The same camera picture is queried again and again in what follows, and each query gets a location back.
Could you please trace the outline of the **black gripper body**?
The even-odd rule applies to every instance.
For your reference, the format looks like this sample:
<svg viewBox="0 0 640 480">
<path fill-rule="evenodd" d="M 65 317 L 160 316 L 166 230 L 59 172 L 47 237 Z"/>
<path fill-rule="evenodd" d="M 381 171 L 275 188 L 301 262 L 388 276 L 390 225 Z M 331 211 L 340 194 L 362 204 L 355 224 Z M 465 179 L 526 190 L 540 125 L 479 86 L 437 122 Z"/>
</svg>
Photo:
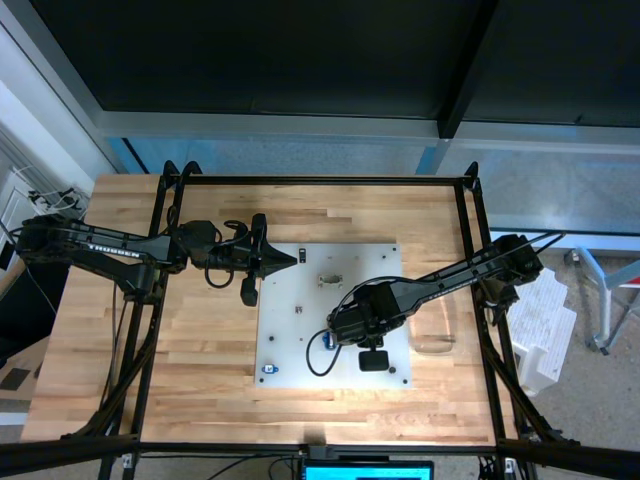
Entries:
<svg viewBox="0 0 640 480">
<path fill-rule="evenodd" d="M 382 338 L 370 338 L 358 344 L 359 369 L 362 372 L 381 372 L 390 367 L 388 352 Z"/>
<path fill-rule="evenodd" d="M 245 306 L 255 307 L 258 303 L 256 280 L 265 277 L 263 244 L 267 235 L 266 215 L 255 214 L 251 227 L 238 220 L 227 220 L 224 226 L 233 230 L 234 235 L 229 240 L 216 243 L 209 252 L 204 267 L 205 281 L 211 288 L 224 289 L 231 285 L 236 272 L 245 273 L 240 297 Z M 211 269 L 227 272 L 227 280 L 222 284 L 215 284 L 210 278 Z"/>
</svg>

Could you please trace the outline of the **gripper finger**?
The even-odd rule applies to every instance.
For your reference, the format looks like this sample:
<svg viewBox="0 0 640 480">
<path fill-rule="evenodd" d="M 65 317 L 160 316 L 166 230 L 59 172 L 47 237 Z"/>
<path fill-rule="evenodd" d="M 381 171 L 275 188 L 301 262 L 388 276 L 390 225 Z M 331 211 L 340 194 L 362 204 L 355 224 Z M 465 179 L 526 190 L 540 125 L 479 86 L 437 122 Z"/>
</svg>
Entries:
<svg viewBox="0 0 640 480">
<path fill-rule="evenodd" d="M 295 258 L 267 260 L 263 264 L 264 275 L 270 276 L 281 270 L 296 266 L 297 264 L 298 261 Z"/>
<path fill-rule="evenodd" d="M 296 260 L 296 256 L 292 256 L 286 252 L 276 249 L 268 241 L 263 244 L 263 256 L 271 260 Z"/>
</svg>

